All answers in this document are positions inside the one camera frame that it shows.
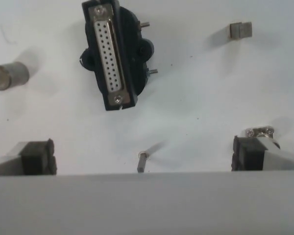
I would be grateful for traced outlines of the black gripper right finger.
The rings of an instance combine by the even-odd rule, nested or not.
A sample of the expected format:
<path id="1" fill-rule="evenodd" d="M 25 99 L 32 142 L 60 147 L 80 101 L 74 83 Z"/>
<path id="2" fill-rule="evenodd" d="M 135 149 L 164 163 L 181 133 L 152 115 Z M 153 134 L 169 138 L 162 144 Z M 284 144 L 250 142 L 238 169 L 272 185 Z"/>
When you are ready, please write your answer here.
<path id="1" fill-rule="evenodd" d="M 269 137 L 235 136 L 231 167 L 232 171 L 294 170 L 294 153 Z"/>

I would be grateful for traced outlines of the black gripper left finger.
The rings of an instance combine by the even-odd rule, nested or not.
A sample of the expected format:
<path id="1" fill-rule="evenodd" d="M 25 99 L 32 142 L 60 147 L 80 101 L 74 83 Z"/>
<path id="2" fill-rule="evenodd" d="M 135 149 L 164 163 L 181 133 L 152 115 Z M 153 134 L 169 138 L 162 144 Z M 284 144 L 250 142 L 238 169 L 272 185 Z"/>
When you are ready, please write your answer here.
<path id="1" fill-rule="evenodd" d="M 0 157 L 0 176 L 56 175 L 57 162 L 52 139 L 22 141 Z"/>

